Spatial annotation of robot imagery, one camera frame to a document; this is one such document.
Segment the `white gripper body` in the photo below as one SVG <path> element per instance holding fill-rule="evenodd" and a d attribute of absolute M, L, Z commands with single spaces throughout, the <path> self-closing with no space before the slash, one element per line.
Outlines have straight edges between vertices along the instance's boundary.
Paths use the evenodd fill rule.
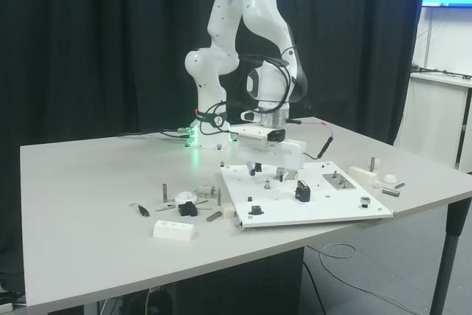
<path fill-rule="evenodd" d="M 245 162 L 260 163 L 282 168 L 301 168 L 304 164 L 303 153 L 306 143 L 286 139 L 282 142 L 269 142 L 241 138 L 238 140 L 238 155 Z"/>

